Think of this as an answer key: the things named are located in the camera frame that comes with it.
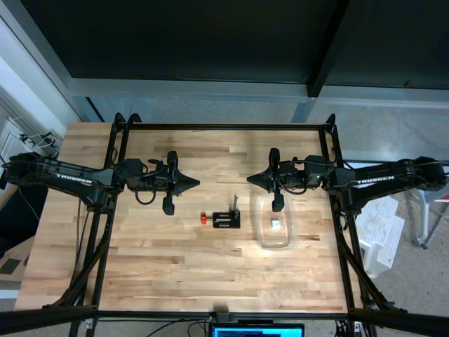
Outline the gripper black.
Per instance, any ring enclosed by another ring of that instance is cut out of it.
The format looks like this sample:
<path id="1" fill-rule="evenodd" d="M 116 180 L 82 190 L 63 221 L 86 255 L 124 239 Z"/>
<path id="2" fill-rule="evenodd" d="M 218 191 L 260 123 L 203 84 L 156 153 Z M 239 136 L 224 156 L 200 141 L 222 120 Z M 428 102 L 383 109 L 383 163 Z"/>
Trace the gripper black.
<path id="1" fill-rule="evenodd" d="M 280 164 L 280 152 L 277 148 L 271 148 L 269 152 L 269 172 L 272 181 L 271 192 L 274 194 L 274 200 L 272 202 L 272 211 L 280 212 L 284 207 L 284 197 L 281 194 L 281 188 L 279 185 L 279 164 Z M 247 182 L 267 190 L 267 178 L 266 172 L 256 173 L 247 177 Z"/>
<path id="2" fill-rule="evenodd" d="M 167 156 L 168 165 L 168 182 L 166 186 L 166 196 L 163 198 L 162 209 L 167 216 L 173 216 L 175 213 L 175 205 L 173 197 L 178 197 L 179 192 L 176 190 L 176 172 L 178 168 L 178 156 L 176 151 L 170 151 Z M 180 186 L 180 192 L 183 193 L 200 185 L 199 180 L 189 176 L 180 174 L 180 180 L 184 182 Z"/>

